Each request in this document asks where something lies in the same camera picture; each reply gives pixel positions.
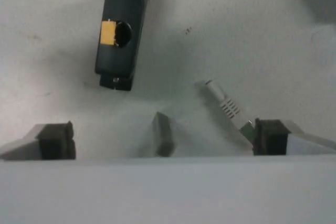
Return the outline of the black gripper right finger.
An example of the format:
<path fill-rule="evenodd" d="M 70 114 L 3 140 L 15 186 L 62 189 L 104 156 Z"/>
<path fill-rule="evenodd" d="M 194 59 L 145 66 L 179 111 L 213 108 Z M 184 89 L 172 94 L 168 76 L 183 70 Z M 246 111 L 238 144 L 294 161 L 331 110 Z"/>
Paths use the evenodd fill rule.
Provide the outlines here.
<path fill-rule="evenodd" d="M 335 141 L 304 132 L 291 120 L 255 120 L 255 155 L 335 154 Z"/>

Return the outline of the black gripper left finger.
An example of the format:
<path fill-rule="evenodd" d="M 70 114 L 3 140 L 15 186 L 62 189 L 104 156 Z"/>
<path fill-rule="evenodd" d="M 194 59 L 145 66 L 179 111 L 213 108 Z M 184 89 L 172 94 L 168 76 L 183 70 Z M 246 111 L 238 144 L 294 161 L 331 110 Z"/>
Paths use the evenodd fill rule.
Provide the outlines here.
<path fill-rule="evenodd" d="M 74 160 L 74 127 L 66 123 L 36 124 L 23 138 L 1 146 L 1 160 Z"/>

